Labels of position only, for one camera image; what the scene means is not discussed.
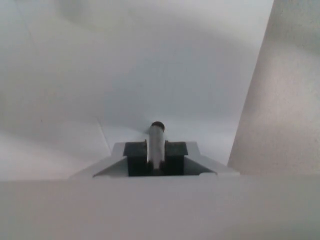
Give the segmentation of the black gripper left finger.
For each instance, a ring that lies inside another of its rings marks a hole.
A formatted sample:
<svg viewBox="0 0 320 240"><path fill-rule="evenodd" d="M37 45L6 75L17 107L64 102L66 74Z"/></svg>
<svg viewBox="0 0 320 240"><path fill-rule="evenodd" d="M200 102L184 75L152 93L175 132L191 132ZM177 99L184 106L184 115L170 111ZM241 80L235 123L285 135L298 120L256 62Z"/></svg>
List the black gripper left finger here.
<svg viewBox="0 0 320 240"><path fill-rule="evenodd" d="M114 145L111 157L102 162L93 176L145 177L148 173L147 142L120 142Z"/></svg>

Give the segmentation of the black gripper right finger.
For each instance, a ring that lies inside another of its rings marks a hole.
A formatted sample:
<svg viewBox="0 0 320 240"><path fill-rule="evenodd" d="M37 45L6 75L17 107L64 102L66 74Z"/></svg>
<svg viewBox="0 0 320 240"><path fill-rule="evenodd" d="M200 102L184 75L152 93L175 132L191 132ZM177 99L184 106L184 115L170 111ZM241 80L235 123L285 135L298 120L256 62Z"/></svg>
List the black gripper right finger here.
<svg viewBox="0 0 320 240"><path fill-rule="evenodd" d="M165 176L200 176L214 172L198 163L199 157L189 154L186 142L166 141L164 145L165 160L163 171Z"/></svg>

